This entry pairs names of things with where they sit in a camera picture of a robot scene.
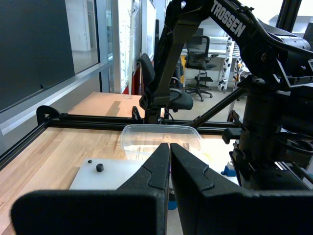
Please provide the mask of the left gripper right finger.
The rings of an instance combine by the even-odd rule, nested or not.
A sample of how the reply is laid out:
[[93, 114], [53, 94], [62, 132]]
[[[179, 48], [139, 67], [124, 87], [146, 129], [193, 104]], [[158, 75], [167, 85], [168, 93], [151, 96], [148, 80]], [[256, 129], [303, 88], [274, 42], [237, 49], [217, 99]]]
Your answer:
[[247, 190], [173, 143], [171, 175], [186, 235], [309, 235], [313, 194], [308, 190]]

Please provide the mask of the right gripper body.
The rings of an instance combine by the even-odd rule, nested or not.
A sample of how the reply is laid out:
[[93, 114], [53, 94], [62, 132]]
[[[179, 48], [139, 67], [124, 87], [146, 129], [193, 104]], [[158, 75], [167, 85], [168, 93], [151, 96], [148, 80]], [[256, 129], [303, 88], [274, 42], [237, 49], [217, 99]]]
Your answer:
[[309, 190], [301, 166], [313, 156], [313, 130], [292, 127], [235, 127], [222, 134], [240, 186], [253, 190]]

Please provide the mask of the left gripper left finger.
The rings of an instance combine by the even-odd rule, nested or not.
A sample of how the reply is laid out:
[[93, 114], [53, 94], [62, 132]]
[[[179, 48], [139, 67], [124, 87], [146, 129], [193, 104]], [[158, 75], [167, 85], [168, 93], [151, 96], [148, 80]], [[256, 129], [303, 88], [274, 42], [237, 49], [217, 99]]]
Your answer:
[[18, 235], [164, 235], [170, 149], [162, 143], [116, 190], [38, 190], [12, 206]]

